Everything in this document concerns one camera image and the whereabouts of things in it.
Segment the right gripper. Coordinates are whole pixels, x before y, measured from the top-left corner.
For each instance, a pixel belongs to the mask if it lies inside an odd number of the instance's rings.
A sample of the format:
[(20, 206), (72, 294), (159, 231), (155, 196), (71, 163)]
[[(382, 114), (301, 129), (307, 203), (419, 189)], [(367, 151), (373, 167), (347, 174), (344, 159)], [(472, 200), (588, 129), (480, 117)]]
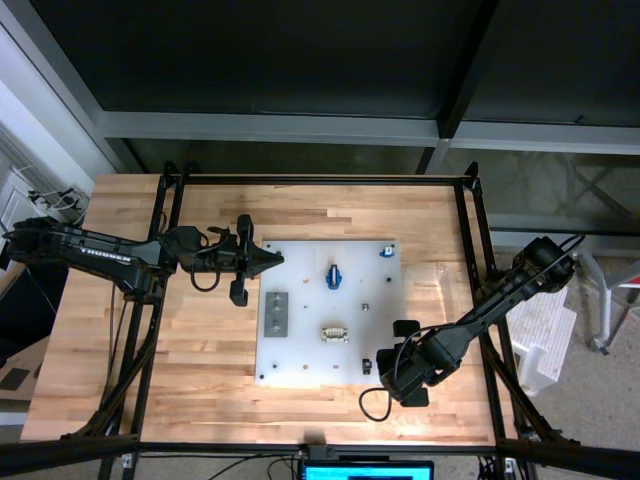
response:
[(393, 336), (402, 341), (376, 353), (380, 383), (401, 406), (429, 405), (428, 390), (424, 387), (424, 372), (411, 358), (421, 333), (418, 321), (396, 320), (393, 322)]

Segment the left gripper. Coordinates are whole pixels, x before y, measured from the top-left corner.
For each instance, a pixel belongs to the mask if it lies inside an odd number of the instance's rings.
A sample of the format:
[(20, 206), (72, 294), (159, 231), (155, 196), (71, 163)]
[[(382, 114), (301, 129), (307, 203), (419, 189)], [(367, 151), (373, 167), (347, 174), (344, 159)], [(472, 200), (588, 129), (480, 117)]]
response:
[[(238, 244), (234, 248), (231, 265), (235, 279), (230, 285), (230, 299), (235, 306), (248, 304), (248, 291), (245, 288), (248, 264), (250, 259), (250, 245), (253, 243), (254, 224), (248, 214), (238, 217), (236, 225)], [(254, 267), (254, 275), (284, 263), (283, 253), (273, 241), (265, 241), (255, 246), (254, 255), (264, 261), (259, 261)]]

